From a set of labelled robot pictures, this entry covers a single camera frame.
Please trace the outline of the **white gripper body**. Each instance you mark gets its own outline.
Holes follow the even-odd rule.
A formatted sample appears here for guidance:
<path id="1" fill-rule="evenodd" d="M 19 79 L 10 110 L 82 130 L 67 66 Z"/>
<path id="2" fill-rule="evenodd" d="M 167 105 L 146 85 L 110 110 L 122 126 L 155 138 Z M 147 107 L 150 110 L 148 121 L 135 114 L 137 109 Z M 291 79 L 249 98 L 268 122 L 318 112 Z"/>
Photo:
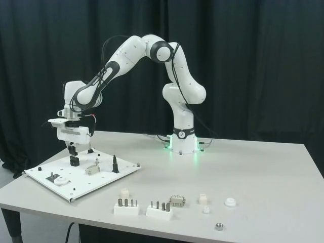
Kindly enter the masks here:
<path id="1" fill-rule="evenodd" d="M 87 127 L 58 128 L 57 137 L 62 141 L 89 141 L 89 129 Z"/>

